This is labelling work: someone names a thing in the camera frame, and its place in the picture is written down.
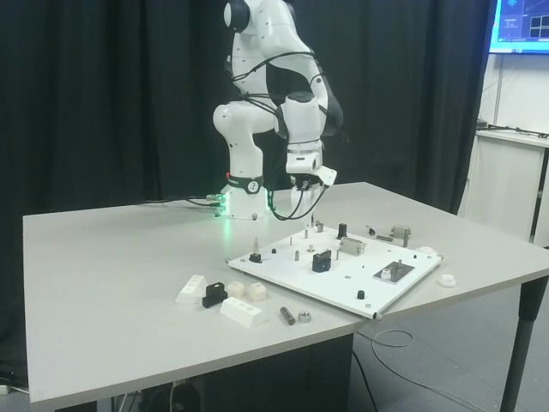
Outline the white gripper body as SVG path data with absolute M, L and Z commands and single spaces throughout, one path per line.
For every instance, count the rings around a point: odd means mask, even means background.
M 313 185 L 302 191 L 297 187 L 291 189 L 291 212 L 294 215 L 306 215 L 310 213 L 323 192 L 321 185 Z

